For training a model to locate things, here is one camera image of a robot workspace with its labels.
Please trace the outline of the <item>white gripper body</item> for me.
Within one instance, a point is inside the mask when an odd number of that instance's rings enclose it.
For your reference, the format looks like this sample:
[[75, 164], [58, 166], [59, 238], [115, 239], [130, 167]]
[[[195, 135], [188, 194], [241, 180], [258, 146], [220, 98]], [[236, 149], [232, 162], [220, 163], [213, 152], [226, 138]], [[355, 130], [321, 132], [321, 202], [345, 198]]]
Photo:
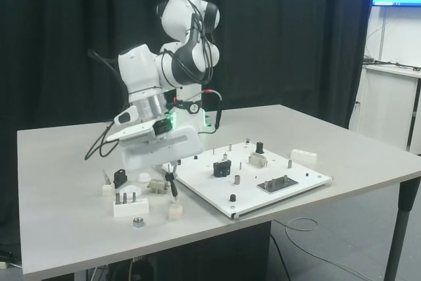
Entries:
[[120, 141], [122, 162], [127, 172], [140, 172], [151, 166], [163, 165], [203, 152], [197, 131], [191, 126], [172, 130], [163, 138], [137, 136]]

